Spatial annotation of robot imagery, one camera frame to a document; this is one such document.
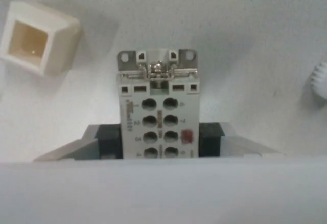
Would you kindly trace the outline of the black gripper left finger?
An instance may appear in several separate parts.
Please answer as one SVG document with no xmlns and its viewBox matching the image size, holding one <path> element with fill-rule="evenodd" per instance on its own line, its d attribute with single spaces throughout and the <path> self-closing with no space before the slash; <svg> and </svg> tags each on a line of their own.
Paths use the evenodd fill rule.
<svg viewBox="0 0 327 224">
<path fill-rule="evenodd" d="M 89 125 L 83 136 L 47 152 L 36 161 L 102 160 L 123 157 L 120 124 Z"/>
</svg>

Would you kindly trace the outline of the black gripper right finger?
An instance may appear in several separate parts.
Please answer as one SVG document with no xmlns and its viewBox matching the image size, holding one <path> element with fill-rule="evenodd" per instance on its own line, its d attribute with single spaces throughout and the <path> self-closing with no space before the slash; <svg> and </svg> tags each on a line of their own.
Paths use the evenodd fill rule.
<svg viewBox="0 0 327 224">
<path fill-rule="evenodd" d="M 237 134 L 230 123 L 199 125 L 199 156 L 202 158 L 276 158 L 281 152 Z"/>
</svg>

